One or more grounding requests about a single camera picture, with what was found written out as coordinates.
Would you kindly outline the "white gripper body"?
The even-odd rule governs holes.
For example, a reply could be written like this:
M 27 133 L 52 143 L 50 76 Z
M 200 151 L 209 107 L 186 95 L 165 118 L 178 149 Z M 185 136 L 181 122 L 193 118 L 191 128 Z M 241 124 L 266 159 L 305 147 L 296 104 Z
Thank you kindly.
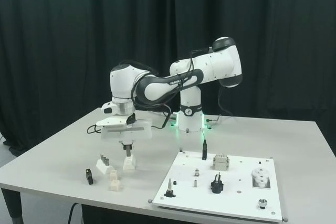
M 101 120 L 102 140 L 143 140 L 152 137 L 152 120 L 138 119 L 134 123 L 126 124 L 126 120 L 104 119 Z

